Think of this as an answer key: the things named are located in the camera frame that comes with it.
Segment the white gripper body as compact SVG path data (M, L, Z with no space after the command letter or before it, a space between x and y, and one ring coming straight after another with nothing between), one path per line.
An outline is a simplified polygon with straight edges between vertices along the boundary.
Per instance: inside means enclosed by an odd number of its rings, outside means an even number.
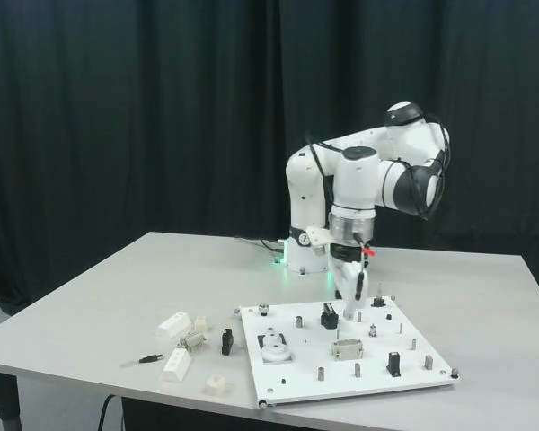
M344 302L355 302L362 309L367 299L367 270L357 261L331 259L331 274L336 291Z

